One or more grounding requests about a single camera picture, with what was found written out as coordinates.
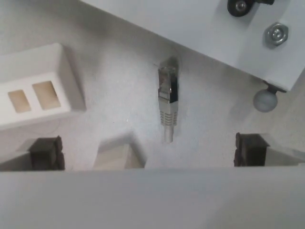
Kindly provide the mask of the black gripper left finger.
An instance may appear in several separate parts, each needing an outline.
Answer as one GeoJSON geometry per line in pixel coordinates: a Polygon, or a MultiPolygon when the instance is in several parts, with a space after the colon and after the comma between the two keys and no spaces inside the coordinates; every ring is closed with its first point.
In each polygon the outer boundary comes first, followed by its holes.
{"type": "Polygon", "coordinates": [[[41,137],[26,140],[17,150],[0,156],[1,171],[64,171],[62,138],[41,137]]]}

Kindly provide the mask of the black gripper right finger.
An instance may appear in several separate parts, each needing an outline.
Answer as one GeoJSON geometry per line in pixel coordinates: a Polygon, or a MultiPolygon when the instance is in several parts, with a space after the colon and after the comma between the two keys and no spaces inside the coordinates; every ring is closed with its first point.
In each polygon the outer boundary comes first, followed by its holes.
{"type": "Polygon", "coordinates": [[[235,167],[303,166],[303,151],[284,147],[269,134],[241,134],[235,137],[235,167]]]}

